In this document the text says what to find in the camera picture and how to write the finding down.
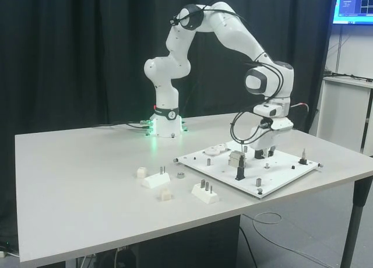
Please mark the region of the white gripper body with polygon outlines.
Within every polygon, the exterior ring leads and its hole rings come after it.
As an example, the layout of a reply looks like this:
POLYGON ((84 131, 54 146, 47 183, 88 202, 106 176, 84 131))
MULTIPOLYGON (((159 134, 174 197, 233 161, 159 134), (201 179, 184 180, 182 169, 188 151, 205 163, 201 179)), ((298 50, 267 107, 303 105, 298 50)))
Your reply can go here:
POLYGON ((293 123, 287 118, 264 118, 257 128, 252 128, 253 139, 249 141, 254 150, 269 149, 285 143, 290 138, 293 123))

